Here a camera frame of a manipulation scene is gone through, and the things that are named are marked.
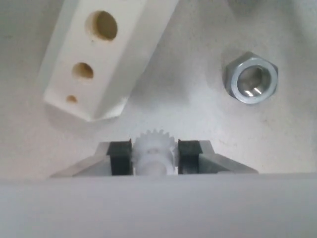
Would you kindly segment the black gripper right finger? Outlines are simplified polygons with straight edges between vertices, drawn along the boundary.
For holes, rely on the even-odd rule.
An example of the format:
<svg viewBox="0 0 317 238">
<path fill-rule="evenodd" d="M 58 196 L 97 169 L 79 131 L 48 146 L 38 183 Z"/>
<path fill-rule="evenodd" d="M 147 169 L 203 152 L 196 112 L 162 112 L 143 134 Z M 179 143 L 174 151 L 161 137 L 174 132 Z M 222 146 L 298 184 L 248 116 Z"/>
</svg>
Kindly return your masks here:
<svg viewBox="0 0 317 238">
<path fill-rule="evenodd" d="M 258 171 L 216 153 L 208 140 L 179 140 L 178 173 L 257 174 Z"/>
</svg>

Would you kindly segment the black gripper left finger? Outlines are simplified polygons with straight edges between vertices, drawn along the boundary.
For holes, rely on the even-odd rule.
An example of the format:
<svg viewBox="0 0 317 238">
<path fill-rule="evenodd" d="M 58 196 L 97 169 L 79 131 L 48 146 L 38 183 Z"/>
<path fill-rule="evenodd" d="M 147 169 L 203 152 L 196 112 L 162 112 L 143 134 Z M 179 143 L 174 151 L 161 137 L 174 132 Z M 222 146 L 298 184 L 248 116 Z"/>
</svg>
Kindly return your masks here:
<svg viewBox="0 0 317 238">
<path fill-rule="evenodd" d="M 93 156 L 63 169 L 52 177 L 105 177 L 132 175 L 132 141 L 99 143 Z"/>
</svg>

